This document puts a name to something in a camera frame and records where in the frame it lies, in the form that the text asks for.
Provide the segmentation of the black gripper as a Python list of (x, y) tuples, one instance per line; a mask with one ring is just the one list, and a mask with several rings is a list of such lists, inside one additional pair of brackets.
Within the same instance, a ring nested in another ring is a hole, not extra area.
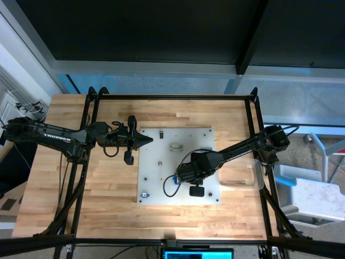
[(195, 161), (179, 165), (176, 169), (176, 175), (179, 182), (196, 186), (202, 185), (204, 179), (208, 177), (205, 170)]
[(138, 150), (140, 147), (153, 142), (149, 136), (141, 134), (136, 130), (137, 121), (134, 115), (128, 117), (127, 126), (124, 124), (118, 130), (117, 144), (118, 147), (125, 147), (124, 162), (127, 165), (134, 164), (134, 157), (132, 156), (133, 149)]

